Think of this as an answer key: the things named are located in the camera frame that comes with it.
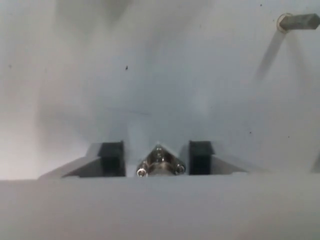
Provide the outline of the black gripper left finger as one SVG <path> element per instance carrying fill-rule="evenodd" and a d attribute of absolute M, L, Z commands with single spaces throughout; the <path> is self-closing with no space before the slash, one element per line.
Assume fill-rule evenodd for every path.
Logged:
<path fill-rule="evenodd" d="M 125 175 L 125 144 L 117 141 L 93 143 L 83 157 L 51 170 L 40 178 L 108 178 Z"/>

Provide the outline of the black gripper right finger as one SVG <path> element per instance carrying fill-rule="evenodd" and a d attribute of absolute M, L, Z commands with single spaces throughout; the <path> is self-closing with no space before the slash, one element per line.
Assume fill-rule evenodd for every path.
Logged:
<path fill-rule="evenodd" d="M 248 173 L 240 164 L 216 155 L 211 141 L 189 141 L 188 174 L 193 176 L 231 175 Z"/>

